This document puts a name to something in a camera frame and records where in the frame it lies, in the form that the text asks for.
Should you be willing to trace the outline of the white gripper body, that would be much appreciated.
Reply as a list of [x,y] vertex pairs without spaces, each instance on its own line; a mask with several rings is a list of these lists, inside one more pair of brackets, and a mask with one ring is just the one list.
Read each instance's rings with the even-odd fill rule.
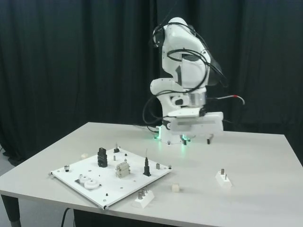
[[169,115],[170,133],[173,135],[217,135],[223,132],[223,113],[208,112],[199,116],[198,112]]

